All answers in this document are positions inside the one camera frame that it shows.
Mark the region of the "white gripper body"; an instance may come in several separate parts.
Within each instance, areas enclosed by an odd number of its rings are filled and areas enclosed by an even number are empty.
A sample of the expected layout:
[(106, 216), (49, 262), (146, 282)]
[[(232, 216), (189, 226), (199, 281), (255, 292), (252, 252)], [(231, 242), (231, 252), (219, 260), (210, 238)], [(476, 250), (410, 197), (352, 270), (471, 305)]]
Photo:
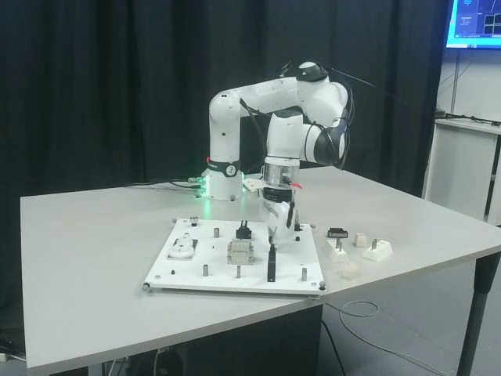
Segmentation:
[(261, 200), (259, 210), (260, 218), (267, 226), (270, 240), (294, 238), (294, 201)]

